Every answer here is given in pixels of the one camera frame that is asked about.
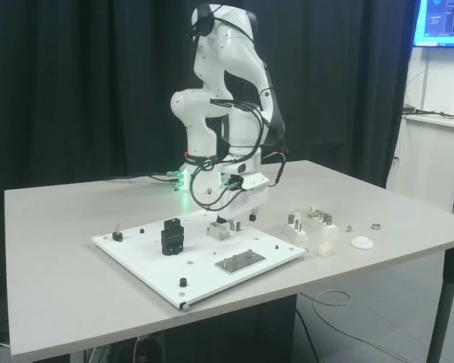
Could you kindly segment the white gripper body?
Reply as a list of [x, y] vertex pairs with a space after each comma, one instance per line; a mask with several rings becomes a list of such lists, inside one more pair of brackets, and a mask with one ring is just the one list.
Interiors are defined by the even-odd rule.
[[227, 191], [220, 201], [222, 209], [218, 217], [222, 219], [238, 219], [242, 215], [257, 210], [268, 200], [268, 187], [255, 188], [249, 191]]

